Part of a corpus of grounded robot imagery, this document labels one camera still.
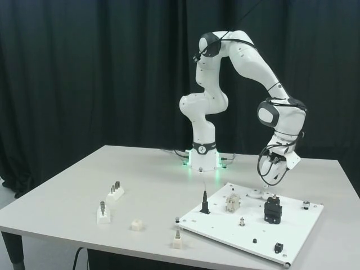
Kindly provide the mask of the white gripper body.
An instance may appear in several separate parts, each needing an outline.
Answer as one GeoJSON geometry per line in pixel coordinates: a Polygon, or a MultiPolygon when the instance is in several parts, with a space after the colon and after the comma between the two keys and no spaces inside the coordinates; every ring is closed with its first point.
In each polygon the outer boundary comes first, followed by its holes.
{"type": "Polygon", "coordinates": [[[260,175],[264,185],[268,183],[275,185],[283,176],[287,169],[287,162],[280,160],[277,163],[272,163],[269,157],[262,158],[259,164],[260,175]]]}

